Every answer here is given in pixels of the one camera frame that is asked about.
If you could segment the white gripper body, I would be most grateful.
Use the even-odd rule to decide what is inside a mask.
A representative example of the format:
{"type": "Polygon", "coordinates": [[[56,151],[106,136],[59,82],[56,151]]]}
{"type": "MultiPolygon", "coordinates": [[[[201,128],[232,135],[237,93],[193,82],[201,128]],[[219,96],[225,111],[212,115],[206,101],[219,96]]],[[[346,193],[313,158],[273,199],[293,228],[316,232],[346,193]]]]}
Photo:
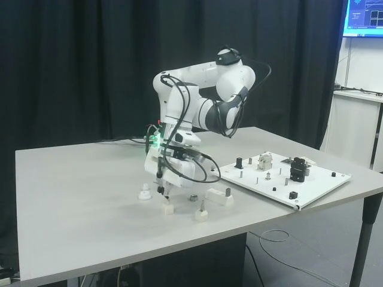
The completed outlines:
{"type": "Polygon", "coordinates": [[[162,177],[157,177],[159,154],[158,151],[149,151],[146,155],[144,169],[146,172],[152,174],[156,183],[160,186],[173,185],[180,188],[191,187],[193,182],[187,178],[194,179],[196,165],[193,161],[180,160],[170,156],[166,156],[168,162],[171,164],[176,172],[181,173],[184,177],[177,175],[164,164],[162,164],[162,177]]]}

